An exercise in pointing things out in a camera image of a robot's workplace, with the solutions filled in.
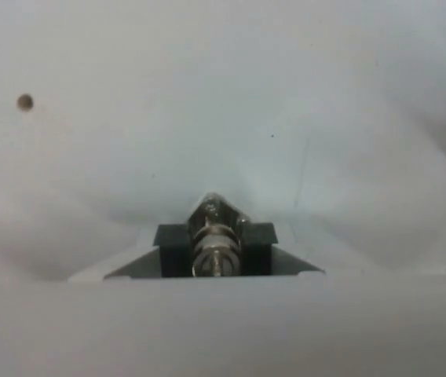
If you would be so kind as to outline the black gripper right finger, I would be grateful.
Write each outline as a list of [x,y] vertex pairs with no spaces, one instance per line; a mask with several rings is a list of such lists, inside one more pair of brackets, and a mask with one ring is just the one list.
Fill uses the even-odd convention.
[[241,225],[242,276],[297,276],[325,270],[280,247],[271,222],[244,222]]

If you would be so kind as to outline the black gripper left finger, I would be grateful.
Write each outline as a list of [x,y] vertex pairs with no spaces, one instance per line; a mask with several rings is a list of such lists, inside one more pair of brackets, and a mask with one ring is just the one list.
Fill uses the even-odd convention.
[[140,228],[136,243],[70,276],[70,281],[162,279],[192,276],[189,240],[167,243],[157,240],[163,225]]

